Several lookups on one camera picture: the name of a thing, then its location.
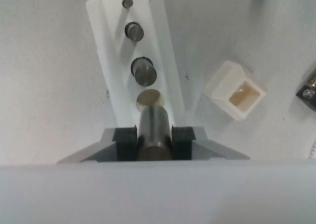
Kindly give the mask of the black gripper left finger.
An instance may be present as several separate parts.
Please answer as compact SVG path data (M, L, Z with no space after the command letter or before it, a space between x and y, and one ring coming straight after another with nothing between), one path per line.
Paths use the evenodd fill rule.
M106 128L99 142L91 144L63 159L59 164L82 162L135 161L137 128Z

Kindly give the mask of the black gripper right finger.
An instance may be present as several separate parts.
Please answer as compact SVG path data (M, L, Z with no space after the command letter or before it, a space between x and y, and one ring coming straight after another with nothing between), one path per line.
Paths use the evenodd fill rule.
M174 160L249 160L250 157L207 138L204 127L172 127Z

